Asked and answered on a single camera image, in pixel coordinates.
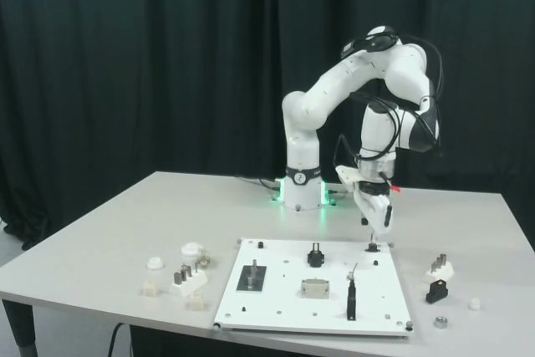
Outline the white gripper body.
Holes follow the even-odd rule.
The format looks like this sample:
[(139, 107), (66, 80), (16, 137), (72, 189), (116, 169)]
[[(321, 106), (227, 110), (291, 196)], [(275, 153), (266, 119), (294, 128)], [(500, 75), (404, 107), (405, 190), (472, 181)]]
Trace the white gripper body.
[(387, 235), (391, 232), (394, 226), (394, 213), (389, 196), (373, 196), (355, 190), (354, 202), (363, 218), (367, 220), (370, 229), (375, 230), (376, 235)]

